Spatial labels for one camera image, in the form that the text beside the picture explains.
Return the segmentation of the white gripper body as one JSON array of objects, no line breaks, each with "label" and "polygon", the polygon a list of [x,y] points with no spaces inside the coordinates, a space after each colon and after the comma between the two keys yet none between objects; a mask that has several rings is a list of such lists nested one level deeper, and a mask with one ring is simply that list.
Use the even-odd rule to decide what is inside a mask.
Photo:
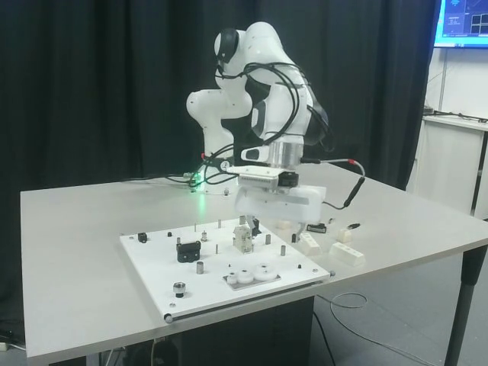
[{"label": "white gripper body", "polygon": [[318,223],[321,218],[325,187],[301,185],[287,191],[269,191],[264,188],[240,187],[235,200],[238,213],[259,219]]}]

